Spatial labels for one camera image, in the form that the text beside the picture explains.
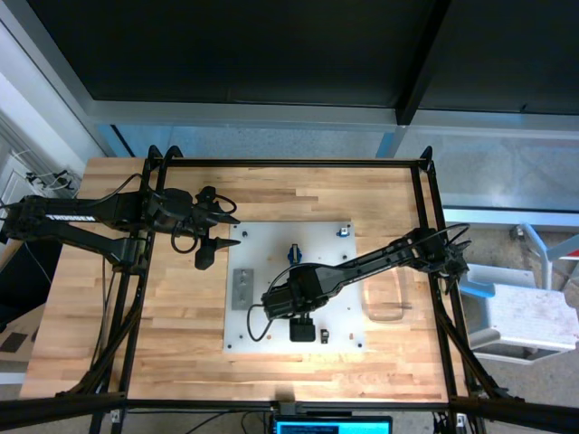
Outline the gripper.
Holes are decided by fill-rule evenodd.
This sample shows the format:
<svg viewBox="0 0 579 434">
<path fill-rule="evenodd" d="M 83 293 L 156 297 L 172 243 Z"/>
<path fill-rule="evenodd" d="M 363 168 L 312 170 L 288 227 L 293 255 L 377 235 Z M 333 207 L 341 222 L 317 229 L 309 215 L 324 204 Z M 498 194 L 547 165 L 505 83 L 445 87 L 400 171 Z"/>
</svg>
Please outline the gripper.
<svg viewBox="0 0 579 434">
<path fill-rule="evenodd" d="M 195 235 L 200 242 L 199 249 L 195 253 L 195 267 L 200 270 L 206 270 L 214 264 L 215 250 L 229 248 L 239 245 L 238 240 L 221 239 L 216 237 L 210 239 L 210 229 L 219 224 L 225 223 L 237 225 L 241 222 L 228 212 L 217 212 L 216 203 L 214 202 L 216 190 L 212 186 L 204 187 L 200 193 L 195 196 L 196 203 L 193 207 L 193 222 Z"/>
<path fill-rule="evenodd" d="M 316 327 L 309 314 L 301 314 L 290 319 L 289 340 L 292 343 L 312 343 L 316 340 Z"/>
</svg>

